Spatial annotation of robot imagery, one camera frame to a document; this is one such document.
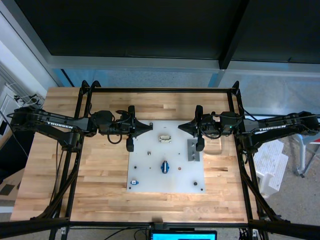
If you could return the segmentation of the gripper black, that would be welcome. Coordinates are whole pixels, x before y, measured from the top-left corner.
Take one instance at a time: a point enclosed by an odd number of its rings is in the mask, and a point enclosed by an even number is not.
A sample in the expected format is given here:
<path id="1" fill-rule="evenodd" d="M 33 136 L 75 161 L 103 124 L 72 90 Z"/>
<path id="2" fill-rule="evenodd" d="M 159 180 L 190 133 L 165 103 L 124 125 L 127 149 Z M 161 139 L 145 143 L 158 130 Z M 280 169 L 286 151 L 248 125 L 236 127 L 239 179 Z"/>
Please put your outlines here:
<path id="1" fill-rule="evenodd" d="M 201 152 L 205 148 L 204 136 L 210 140 L 216 140 L 221 137 L 221 130 L 218 122 L 214 120 L 212 114 L 203 114 L 203 107 L 196 106 L 195 119 L 190 122 L 180 124 L 179 130 L 182 130 L 193 137 L 196 136 L 196 151 Z"/>
<path id="2" fill-rule="evenodd" d="M 153 130 L 153 123 L 147 121 L 146 123 L 136 120 L 135 107 L 130 105 L 127 110 L 117 110 L 120 118 L 116 120 L 116 127 L 118 133 L 126 135 L 126 150 L 128 152 L 134 151 L 134 138 Z"/>

